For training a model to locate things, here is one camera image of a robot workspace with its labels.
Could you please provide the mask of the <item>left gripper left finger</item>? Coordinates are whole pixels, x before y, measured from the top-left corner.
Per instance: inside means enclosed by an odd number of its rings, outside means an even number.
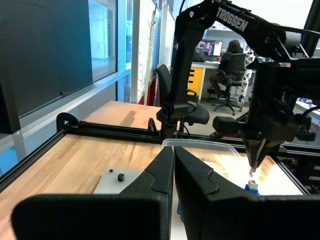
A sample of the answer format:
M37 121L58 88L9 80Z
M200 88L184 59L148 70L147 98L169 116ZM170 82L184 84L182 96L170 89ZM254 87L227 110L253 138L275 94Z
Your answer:
M174 153L163 148L119 194L39 194L11 214L19 240L168 240Z

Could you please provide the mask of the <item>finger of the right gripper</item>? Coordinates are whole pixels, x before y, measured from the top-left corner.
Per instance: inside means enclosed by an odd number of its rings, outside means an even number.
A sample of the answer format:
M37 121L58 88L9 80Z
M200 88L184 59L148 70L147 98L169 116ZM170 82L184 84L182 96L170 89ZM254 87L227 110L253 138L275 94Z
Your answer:
M270 141L267 139L262 139L257 146L254 168L257 169L263 162L264 158L278 145L279 145L278 141Z
M258 168L260 165L259 162L259 149L261 145L261 140L258 139L244 139L245 150L251 168Z

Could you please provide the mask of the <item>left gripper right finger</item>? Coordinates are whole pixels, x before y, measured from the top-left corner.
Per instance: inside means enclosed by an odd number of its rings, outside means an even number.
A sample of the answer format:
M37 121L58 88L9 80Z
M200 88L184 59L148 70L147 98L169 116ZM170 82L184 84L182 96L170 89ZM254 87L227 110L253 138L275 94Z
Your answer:
M185 150L174 148L174 179L189 240L317 240L316 195L254 195Z

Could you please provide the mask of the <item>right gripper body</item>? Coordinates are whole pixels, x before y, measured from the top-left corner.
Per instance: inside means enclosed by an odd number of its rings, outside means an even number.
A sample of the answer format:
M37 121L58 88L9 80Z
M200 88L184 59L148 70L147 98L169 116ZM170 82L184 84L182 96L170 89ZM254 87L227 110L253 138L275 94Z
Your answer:
M314 141L316 132L311 127L311 118L303 114L285 114L249 110L247 120L236 120L232 117L216 116L212 123L219 134L239 135L244 140L263 139L270 142Z

